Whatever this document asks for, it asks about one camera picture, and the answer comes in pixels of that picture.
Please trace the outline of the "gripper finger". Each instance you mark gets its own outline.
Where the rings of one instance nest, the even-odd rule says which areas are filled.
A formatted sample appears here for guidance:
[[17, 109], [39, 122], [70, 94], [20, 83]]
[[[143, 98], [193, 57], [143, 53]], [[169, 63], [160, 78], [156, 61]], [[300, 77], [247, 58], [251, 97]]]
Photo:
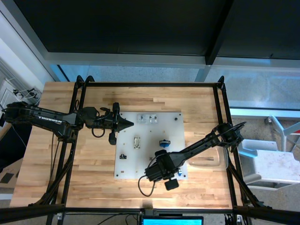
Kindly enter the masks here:
[[132, 126], [134, 126], [134, 123], [131, 123], [131, 124], [119, 124], [118, 125], [118, 132], [120, 133], [122, 130], [130, 128]]
[[122, 114], [119, 115], [119, 123], [122, 123], [122, 124], [133, 124], [133, 122], [127, 120], [126, 118], [123, 118]]

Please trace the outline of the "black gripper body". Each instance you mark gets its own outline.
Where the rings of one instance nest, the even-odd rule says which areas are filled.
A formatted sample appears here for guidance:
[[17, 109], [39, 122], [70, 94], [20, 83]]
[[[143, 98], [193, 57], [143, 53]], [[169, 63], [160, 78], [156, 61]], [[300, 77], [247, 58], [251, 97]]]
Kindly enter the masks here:
[[111, 145], [116, 145], [117, 137], [116, 133], [120, 131], [119, 118], [120, 118], [120, 105], [119, 103], [113, 103], [112, 110], [109, 108], [101, 107], [101, 111], [105, 112], [104, 115], [100, 116], [101, 128], [106, 131], [110, 130], [108, 141]]
[[180, 154], [175, 152], [167, 153], [166, 150], [160, 150], [155, 153], [155, 156], [158, 175], [154, 181], [166, 180], [165, 188], [167, 191], [178, 188], [179, 183], [177, 179], [172, 178], [178, 172]]

